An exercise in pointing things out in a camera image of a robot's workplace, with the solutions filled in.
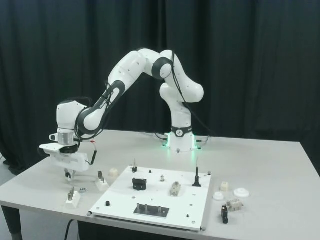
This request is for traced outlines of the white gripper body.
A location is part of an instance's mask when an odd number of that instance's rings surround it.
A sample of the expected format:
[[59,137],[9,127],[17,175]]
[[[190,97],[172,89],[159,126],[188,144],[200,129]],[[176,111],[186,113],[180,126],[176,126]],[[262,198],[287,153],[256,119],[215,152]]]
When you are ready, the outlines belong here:
[[50,160],[54,165],[76,171],[76,172],[85,172],[89,169],[88,155],[86,153],[72,153],[72,154],[64,154],[60,152],[55,152],[50,155]]

